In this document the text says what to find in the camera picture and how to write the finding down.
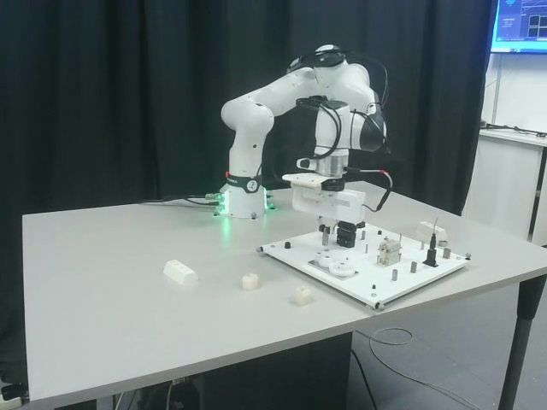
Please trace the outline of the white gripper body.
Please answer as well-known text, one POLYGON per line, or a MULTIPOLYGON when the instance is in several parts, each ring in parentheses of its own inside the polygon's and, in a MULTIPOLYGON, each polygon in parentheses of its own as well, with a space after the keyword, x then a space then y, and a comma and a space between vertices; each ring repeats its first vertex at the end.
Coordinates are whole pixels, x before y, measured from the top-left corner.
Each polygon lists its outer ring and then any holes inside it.
POLYGON ((361 223, 365 220, 366 194, 356 190, 310 190, 295 188, 292 206, 295 210, 331 220, 361 223))

